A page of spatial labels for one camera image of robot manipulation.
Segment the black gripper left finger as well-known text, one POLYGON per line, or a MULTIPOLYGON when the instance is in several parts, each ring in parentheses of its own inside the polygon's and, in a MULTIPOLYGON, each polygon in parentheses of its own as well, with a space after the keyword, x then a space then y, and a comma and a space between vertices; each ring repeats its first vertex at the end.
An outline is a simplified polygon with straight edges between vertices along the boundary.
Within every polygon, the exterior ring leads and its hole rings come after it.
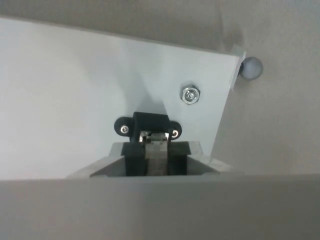
POLYGON ((93 178, 98 176, 144 176, 146 160, 144 147, 136 142, 115 142, 109 155, 71 173, 69 178, 93 178))

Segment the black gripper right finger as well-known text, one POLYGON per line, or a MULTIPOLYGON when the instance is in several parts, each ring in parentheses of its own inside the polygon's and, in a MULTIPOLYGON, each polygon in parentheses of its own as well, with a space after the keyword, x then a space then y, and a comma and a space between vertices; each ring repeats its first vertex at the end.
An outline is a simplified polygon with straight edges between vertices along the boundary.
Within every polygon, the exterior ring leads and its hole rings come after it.
POLYGON ((168 146, 167 172, 170 176, 244 174, 233 166, 204 154, 198 141, 171 142, 168 146))

